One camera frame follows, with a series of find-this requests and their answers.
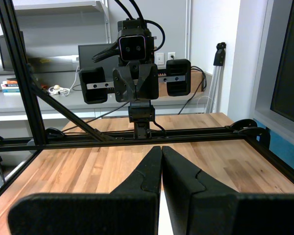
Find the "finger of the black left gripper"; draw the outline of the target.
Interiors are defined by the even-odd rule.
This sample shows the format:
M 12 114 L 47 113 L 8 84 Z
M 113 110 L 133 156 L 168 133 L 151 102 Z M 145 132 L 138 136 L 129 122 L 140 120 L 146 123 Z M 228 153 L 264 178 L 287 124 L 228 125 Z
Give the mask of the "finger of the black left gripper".
M 135 100 L 136 88 L 128 66 L 114 68 L 113 82 L 117 102 L 130 102 Z
M 139 77 L 136 85 L 138 100 L 154 100 L 159 97 L 158 68 L 155 64 L 139 65 Z

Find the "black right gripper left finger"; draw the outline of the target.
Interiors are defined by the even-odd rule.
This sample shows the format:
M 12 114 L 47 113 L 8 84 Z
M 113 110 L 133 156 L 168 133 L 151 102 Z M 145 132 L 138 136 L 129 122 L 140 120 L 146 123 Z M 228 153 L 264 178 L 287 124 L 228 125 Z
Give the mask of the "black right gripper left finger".
M 13 235 L 155 235 L 161 191 L 161 147 L 153 147 L 109 194 L 37 193 L 9 210 Z

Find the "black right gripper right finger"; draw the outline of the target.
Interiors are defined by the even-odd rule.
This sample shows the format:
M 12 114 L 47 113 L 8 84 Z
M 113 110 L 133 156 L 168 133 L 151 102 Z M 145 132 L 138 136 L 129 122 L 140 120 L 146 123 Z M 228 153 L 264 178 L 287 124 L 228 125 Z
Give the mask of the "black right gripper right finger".
M 294 235 L 294 194 L 239 193 L 171 147 L 162 152 L 175 235 Z

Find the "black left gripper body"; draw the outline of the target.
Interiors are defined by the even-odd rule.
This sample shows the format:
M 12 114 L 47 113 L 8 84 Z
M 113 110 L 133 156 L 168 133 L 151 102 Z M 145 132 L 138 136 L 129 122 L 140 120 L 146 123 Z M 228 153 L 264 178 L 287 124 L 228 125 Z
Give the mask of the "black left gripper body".
M 139 77 L 139 65 L 141 65 L 139 61 L 131 61 L 126 65 L 130 68 L 135 88 Z M 108 99 L 108 94 L 115 94 L 113 70 L 114 68 L 111 73 L 111 82 L 106 80 L 103 67 L 84 69 L 79 72 L 85 103 L 105 103 Z M 168 60 L 165 69 L 158 69 L 158 82 L 166 85 L 169 96 L 188 95 L 191 91 L 191 62 L 187 59 Z M 134 101 L 148 101 L 148 99 L 138 100 L 135 98 Z

